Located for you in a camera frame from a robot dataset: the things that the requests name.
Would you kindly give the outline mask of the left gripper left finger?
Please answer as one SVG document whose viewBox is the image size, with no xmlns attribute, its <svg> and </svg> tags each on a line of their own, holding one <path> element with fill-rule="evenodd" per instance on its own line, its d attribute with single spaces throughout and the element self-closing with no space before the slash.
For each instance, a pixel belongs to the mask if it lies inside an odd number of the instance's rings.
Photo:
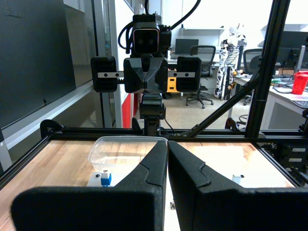
<svg viewBox="0 0 308 231">
<path fill-rule="evenodd" d="M 114 187 L 36 187 L 12 202 L 18 231 L 161 231 L 167 144 L 159 141 Z"/>
</svg>

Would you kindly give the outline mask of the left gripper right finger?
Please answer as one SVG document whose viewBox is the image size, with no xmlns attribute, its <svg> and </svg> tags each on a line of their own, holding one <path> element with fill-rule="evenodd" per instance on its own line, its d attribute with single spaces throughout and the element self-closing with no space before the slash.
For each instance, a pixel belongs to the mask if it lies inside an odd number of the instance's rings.
<svg viewBox="0 0 308 231">
<path fill-rule="evenodd" d="M 304 188 L 244 188 L 175 141 L 168 143 L 168 174 L 183 231 L 304 231 Z"/>
</svg>

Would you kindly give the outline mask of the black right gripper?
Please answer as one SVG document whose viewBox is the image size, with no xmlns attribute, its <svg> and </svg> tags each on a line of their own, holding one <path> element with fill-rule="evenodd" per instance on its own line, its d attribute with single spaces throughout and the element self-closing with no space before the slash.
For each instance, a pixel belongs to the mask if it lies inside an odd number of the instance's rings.
<svg viewBox="0 0 308 231">
<path fill-rule="evenodd" d="M 93 87 L 96 92 L 115 92 L 124 85 L 126 93 L 166 93 L 168 79 L 176 79 L 178 92 L 199 89 L 201 59 L 197 56 L 180 56 L 175 71 L 169 71 L 166 58 L 126 58 L 124 70 L 117 71 L 115 57 L 91 59 Z"/>
</svg>

